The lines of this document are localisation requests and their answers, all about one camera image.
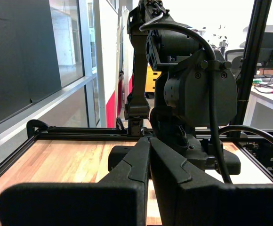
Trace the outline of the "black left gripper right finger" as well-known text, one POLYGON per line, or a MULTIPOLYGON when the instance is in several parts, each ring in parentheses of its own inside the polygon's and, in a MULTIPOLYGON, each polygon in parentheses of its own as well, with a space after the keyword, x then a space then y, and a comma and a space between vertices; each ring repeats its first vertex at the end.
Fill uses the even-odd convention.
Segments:
POLYGON ((152 138, 150 170, 165 226, 273 226, 273 184, 225 184, 152 138))

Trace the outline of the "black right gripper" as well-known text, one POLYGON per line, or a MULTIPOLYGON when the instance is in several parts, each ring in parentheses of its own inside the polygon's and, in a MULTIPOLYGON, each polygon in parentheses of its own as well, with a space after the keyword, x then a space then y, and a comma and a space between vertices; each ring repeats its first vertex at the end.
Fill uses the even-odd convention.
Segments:
MULTIPOLYGON (((150 123, 155 136, 177 153, 185 157, 190 163, 205 170, 216 170, 220 174, 216 151, 211 141, 204 139, 199 141, 192 133, 186 133, 183 126, 173 116, 172 107, 154 107, 150 113, 150 123)), ((111 171, 120 163, 132 146, 115 146, 108 157, 108 171, 111 171)), ((239 175, 241 172, 241 161, 233 153, 223 150, 224 162, 230 175, 239 175)))

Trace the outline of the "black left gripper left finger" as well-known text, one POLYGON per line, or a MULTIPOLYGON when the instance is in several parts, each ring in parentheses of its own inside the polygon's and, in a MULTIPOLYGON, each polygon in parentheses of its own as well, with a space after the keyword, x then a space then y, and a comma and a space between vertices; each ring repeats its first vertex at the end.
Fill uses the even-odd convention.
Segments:
POLYGON ((150 143, 141 138, 97 183, 21 183, 0 194, 4 226, 144 226, 150 143))

